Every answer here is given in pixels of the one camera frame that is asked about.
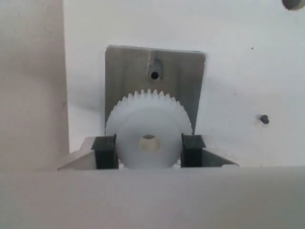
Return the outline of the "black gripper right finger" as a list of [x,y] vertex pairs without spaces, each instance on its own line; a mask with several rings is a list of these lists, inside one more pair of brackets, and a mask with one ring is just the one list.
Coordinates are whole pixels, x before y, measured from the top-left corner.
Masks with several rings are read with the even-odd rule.
[[238,166],[237,163],[206,150],[201,135],[182,134],[181,167]]

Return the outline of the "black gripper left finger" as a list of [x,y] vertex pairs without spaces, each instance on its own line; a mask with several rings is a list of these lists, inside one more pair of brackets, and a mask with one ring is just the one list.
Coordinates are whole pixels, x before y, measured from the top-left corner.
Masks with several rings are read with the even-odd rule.
[[57,165],[58,170],[118,169],[115,149],[116,135],[85,138],[80,149],[72,152]]

